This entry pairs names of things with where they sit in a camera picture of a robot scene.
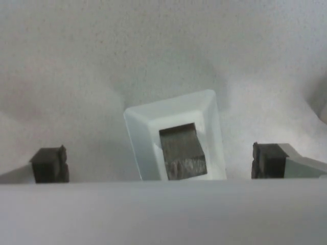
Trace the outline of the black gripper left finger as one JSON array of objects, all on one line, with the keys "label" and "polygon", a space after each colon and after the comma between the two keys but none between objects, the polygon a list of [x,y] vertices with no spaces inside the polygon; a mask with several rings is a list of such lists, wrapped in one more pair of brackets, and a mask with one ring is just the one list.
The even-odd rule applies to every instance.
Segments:
[{"label": "black gripper left finger", "polygon": [[68,183],[69,169],[67,150],[61,145],[56,148],[40,148],[29,163],[1,174],[2,184],[53,184]]}]

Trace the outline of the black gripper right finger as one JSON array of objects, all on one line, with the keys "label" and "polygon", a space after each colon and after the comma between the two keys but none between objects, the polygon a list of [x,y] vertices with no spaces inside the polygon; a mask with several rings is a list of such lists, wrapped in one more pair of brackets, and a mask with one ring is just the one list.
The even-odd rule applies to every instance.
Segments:
[{"label": "black gripper right finger", "polygon": [[252,179],[326,178],[326,163],[300,155],[288,143],[253,144]]}]

